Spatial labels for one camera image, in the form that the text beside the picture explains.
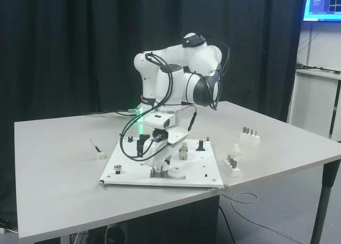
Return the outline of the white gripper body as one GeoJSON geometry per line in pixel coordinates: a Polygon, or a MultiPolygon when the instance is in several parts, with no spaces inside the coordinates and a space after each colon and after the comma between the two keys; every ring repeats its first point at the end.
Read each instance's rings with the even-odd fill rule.
{"type": "Polygon", "coordinates": [[[158,168],[163,161],[170,158],[173,151],[174,149],[168,144],[167,140],[153,142],[150,149],[143,156],[143,159],[149,159],[143,163],[150,167],[158,168]]]}

